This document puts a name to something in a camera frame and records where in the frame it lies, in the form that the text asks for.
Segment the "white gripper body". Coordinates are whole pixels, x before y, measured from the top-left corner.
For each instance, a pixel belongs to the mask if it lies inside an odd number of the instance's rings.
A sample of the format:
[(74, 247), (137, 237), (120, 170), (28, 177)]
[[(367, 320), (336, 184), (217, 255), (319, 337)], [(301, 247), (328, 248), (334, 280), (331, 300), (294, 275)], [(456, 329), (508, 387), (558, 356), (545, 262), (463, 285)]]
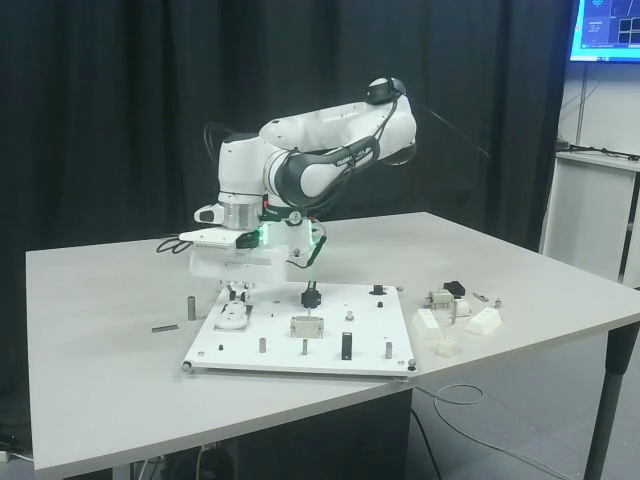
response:
[(221, 281), (285, 281), (288, 249), (262, 246), (253, 249), (191, 247), (189, 269), (196, 277)]

